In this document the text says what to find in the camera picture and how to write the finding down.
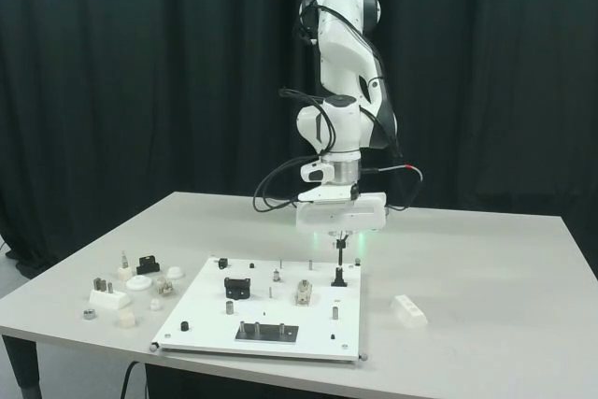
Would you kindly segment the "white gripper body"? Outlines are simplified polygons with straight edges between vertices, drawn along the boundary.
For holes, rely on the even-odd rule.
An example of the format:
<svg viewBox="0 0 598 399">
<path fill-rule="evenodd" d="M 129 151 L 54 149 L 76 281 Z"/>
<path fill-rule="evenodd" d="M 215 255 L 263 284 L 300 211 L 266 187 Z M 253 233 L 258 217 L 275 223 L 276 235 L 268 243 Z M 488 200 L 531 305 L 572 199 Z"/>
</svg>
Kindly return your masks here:
<svg viewBox="0 0 598 399">
<path fill-rule="evenodd" d="M 379 230 L 386 224 L 384 192 L 367 192 L 355 200 L 328 203 L 301 203 L 295 224 L 306 233 L 338 234 Z"/>
</svg>

